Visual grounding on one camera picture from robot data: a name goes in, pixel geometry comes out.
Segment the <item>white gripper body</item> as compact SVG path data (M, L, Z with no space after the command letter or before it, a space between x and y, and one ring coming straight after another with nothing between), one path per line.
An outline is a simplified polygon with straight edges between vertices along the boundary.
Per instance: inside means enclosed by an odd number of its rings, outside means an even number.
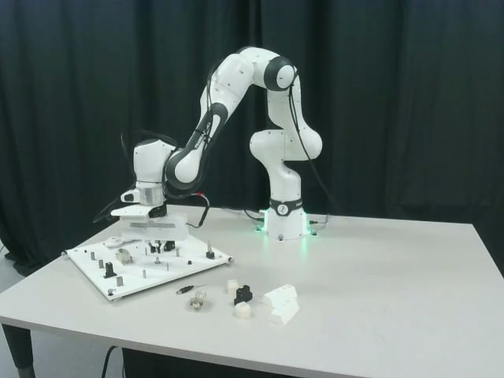
M144 241L182 241L188 237L187 216L170 214L155 218L125 218L122 236Z

